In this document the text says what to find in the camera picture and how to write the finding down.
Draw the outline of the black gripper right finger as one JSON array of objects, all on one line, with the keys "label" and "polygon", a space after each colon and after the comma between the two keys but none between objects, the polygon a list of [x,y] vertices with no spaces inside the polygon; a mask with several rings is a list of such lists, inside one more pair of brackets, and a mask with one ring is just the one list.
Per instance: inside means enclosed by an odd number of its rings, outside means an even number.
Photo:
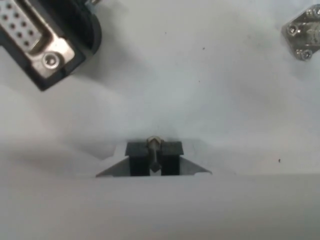
[{"label": "black gripper right finger", "polygon": [[163,141],[160,149],[161,176],[195,176],[212,174],[208,169],[183,157],[181,141]]}]

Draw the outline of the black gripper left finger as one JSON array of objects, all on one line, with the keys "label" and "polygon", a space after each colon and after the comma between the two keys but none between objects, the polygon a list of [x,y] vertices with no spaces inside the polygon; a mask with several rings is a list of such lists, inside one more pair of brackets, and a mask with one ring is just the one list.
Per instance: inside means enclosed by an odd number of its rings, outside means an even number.
[{"label": "black gripper left finger", "polygon": [[125,149],[120,151],[123,157],[118,157],[116,162],[96,177],[149,177],[149,150],[142,141],[125,143]]}]

